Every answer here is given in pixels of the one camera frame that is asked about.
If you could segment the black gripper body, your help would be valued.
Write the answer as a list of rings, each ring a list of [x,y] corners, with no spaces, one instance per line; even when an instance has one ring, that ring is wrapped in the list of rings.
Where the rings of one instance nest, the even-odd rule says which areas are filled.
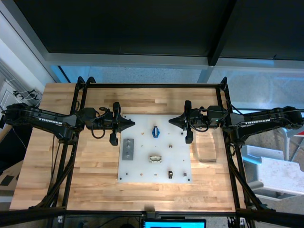
[[[119,102],[113,103],[112,111],[109,111],[104,118],[104,129],[106,131],[111,130],[109,142],[111,145],[118,145],[118,124],[119,124],[119,116],[121,113],[121,107]]]
[[[191,144],[193,142],[194,136],[192,129],[199,132],[206,132],[206,122],[203,121],[203,115],[201,109],[195,108],[192,109],[192,103],[189,100],[185,101],[185,124],[186,124],[186,144]]]

